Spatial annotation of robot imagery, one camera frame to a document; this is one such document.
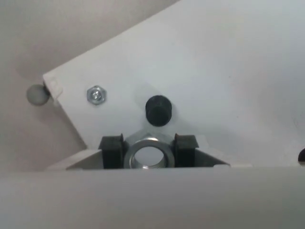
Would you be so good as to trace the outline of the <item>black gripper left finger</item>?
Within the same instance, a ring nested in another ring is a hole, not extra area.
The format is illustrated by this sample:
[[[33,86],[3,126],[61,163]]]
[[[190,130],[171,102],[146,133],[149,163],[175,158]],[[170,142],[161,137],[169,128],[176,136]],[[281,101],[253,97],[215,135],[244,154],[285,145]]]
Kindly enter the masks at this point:
[[[101,139],[98,152],[84,156],[72,163],[67,169],[122,169],[124,161],[123,135],[104,136]]]

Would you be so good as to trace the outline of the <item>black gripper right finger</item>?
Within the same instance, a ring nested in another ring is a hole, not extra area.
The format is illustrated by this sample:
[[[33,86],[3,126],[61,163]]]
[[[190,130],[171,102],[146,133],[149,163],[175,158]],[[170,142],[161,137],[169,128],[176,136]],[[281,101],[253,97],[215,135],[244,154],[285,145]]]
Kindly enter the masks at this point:
[[[201,150],[194,135],[175,134],[173,141],[175,167],[214,167],[228,163]]]

